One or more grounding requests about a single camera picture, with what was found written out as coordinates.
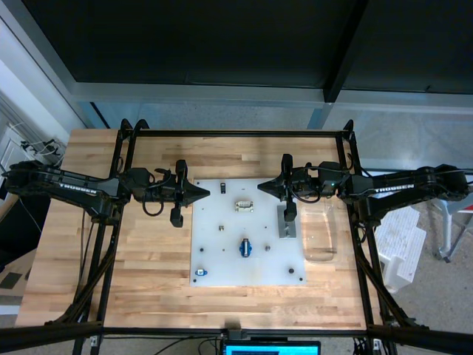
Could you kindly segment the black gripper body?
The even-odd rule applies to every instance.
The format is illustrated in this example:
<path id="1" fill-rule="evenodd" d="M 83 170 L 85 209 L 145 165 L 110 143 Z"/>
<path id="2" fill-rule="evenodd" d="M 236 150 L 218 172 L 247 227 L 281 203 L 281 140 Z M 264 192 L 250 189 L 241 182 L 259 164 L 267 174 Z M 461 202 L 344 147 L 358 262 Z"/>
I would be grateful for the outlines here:
<path id="1" fill-rule="evenodd" d="M 170 170 L 156 169 L 156 172 L 163 174 L 163 179 L 150 185 L 144 192 L 142 199 L 142 208 L 146 215 L 150 217 L 159 216 L 164 210 L 165 203 L 173 203 L 174 207 L 170 212 L 170 221 L 173 227 L 183 226 L 183 216 L 181 208 L 186 207 L 186 189 L 185 183 L 188 176 L 188 167 L 185 160 L 178 160 L 175 166 L 175 173 Z M 147 210 L 148 202 L 158 202 L 160 210 L 151 213 Z"/>
<path id="2" fill-rule="evenodd" d="M 316 170 L 312 163 L 306 163 L 303 167 L 293 167 L 293 156 L 283 154 L 282 177 L 286 202 L 284 210 L 285 222 L 293 222 L 297 216 L 296 198 L 298 201 L 314 204 L 320 201 L 319 181 L 309 174 L 310 170 Z"/>

